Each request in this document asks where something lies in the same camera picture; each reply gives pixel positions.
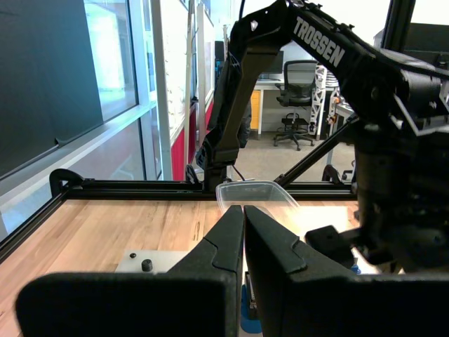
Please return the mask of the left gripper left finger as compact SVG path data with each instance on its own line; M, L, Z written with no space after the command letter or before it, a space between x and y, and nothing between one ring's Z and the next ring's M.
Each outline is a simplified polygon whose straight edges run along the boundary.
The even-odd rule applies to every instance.
M24 286L24 336L237 336L244 216L231 206L169 271L53 273Z

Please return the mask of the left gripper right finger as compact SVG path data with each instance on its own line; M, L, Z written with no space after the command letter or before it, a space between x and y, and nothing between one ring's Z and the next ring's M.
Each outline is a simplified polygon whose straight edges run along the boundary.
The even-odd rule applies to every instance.
M244 213L265 336L448 335L447 275L358 275L257 207Z

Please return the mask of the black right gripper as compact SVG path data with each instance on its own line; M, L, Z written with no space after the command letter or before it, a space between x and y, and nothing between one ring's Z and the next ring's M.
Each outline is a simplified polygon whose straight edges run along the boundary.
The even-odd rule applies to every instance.
M448 271L448 146L358 143L359 227L310 230L306 243L349 266L352 249L387 273Z

